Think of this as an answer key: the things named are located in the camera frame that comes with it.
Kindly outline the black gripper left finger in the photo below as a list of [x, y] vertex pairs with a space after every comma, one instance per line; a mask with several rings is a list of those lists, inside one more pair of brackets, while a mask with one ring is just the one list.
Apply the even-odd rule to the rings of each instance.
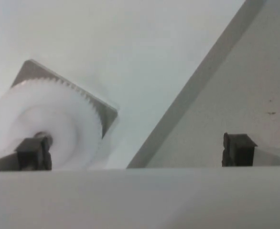
[[47, 137], [18, 139], [0, 150], [0, 171], [51, 171]]

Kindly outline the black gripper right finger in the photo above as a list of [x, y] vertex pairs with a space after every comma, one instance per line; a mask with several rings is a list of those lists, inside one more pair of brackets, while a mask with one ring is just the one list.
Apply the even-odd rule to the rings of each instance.
[[267, 145], [253, 135], [224, 133], [223, 167], [280, 166], [280, 148]]

